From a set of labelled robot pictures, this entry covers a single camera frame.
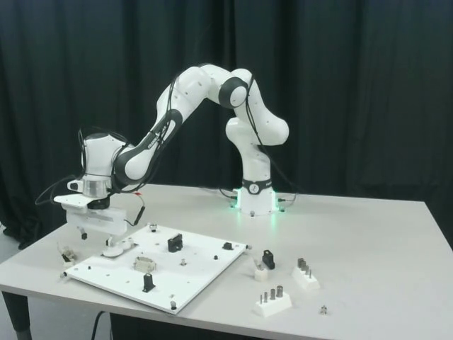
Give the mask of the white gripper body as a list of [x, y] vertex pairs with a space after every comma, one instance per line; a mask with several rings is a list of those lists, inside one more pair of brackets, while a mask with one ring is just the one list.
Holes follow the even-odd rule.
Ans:
[[122, 235], [127, 231], [126, 211], [122, 209], [66, 208], [66, 211], [67, 223], [81, 231], [95, 230], [110, 235]]

